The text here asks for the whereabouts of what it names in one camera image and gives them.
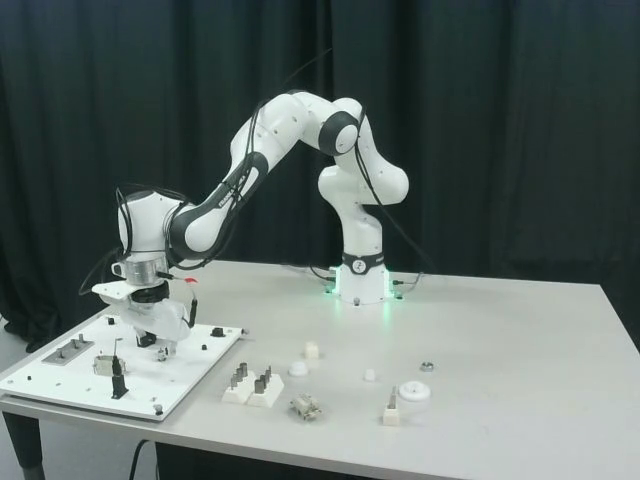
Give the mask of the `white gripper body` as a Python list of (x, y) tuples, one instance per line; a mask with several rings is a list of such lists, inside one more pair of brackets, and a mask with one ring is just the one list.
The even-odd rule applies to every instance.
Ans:
[(120, 312), (128, 325), (137, 326), (164, 340), (180, 342), (190, 336), (188, 312), (184, 304), (170, 299), (157, 303), (132, 302)]

